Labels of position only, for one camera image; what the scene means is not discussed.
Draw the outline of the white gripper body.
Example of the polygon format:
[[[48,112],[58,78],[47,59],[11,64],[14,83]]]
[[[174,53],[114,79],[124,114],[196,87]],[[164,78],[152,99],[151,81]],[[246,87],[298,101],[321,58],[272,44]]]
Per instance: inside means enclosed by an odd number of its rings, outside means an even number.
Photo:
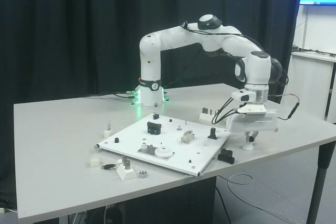
[[[267,110],[265,114],[234,114],[226,121],[229,132],[274,131],[277,128],[277,110]]]

